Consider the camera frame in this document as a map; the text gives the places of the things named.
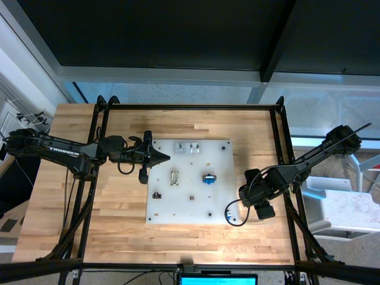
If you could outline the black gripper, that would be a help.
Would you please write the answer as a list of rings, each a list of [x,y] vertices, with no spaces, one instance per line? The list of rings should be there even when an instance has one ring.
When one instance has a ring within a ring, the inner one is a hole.
[[[136,164],[140,164],[141,169],[139,170],[138,179],[141,184],[148,183],[148,167],[151,156],[155,157],[151,160],[151,167],[170,160],[170,156],[157,151],[152,146],[152,139],[152,132],[145,131],[143,139],[136,141],[135,145],[126,151],[127,163],[132,165],[131,170],[126,175],[134,171]]]
[[[243,206],[246,208],[254,206],[260,220],[274,217],[274,209],[268,202],[272,188],[262,177],[260,170],[246,170],[244,176],[246,184],[239,188],[239,198]]]

